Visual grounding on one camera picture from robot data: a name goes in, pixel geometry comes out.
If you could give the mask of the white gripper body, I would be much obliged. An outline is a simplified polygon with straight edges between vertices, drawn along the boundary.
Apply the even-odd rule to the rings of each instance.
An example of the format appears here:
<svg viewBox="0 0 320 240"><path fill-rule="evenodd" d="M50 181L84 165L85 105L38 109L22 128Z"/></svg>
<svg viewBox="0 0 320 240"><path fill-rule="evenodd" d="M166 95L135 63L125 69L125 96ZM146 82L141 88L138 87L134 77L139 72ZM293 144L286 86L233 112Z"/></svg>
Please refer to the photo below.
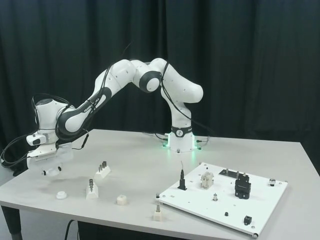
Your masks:
<svg viewBox="0 0 320 240"><path fill-rule="evenodd" d="M27 167L32 171L59 171L64 162L73 158L72 149L67 147L39 146L27 154Z"/></svg>

